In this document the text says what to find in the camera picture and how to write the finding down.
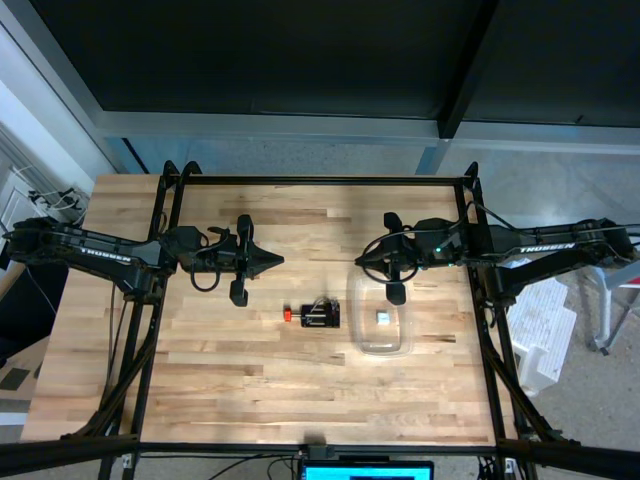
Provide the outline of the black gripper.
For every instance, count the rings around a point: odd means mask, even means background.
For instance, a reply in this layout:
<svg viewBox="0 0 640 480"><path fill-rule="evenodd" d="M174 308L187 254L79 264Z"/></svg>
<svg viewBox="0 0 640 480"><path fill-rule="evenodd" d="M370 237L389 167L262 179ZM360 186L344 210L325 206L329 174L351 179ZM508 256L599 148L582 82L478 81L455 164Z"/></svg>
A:
<svg viewBox="0 0 640 480"><path fill-rule="evenodd" d="M223 273L233 273L235 279L230 284L229 298L235 306L248 304L248 291L245 280L249 276L255 278L261 273L284 263L281 255L258 247L253 240L254 225L249 215L240 215L237 219L236 234L221 227L208 227L207 230L219 236L216 243L202 247L199 259L202 264L200 273L215 274L214 283L209 287L199 287L200 292L215 290Z"/></svg>
<svg viewBox="0 0 640 480"><path fill-rule="evenodd" d="M407 227L396 213L387 212L384 226L389 236L382 243L367 247L356 258L355 265L370 278L387 278L386 297L393 305L400 306L406 303L404 283L424 264L425 248L419 244L416 230L426 224L419 221Z"/></svg>

